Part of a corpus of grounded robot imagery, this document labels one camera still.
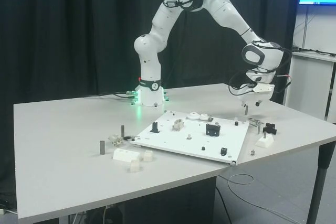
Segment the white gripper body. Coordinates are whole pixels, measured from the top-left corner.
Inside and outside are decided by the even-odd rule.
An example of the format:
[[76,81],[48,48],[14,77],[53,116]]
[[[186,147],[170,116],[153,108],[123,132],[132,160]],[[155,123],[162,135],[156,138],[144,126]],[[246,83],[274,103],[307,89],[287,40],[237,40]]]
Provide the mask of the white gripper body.
[[245,105],[253,105],[256,103],[262,103],[264,101],[270,100],[273,92],[250,92],[247,94],[243,94],[238,96],[238,99]]

